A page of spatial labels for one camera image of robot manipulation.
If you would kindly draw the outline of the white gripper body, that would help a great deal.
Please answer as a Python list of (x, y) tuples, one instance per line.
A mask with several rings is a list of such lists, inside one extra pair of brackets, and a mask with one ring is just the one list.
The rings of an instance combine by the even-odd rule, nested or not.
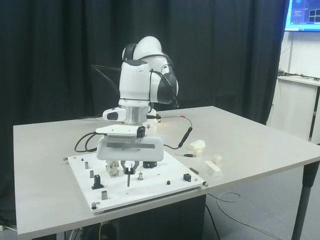
[(137, 141), (99, 140), (96, 157), (105, 161), (160, 162), (164, 158), (163, 140), (158, 136), (145, 136)]

